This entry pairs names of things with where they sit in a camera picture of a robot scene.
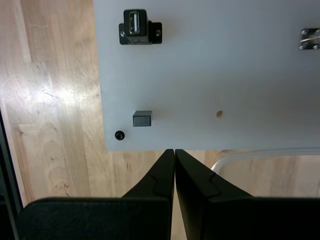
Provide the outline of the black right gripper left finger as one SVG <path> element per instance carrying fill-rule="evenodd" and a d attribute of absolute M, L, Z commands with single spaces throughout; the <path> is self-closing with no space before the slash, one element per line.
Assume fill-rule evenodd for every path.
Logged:
<path fill-rule="evenodd" d="M 167 149 L 120 198 L 50 197 L 17 218 L 21 240 L 169 240 L 175 153 Z"/>

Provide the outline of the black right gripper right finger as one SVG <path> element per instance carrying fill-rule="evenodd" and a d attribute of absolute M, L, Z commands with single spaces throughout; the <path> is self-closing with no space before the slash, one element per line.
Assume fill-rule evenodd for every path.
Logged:
<path fill-rule="evenodd" d="M 255 197 L 182 149 L 175 185 L 189 240 L 311 240 L 320 237 L 317 198 Z"/>

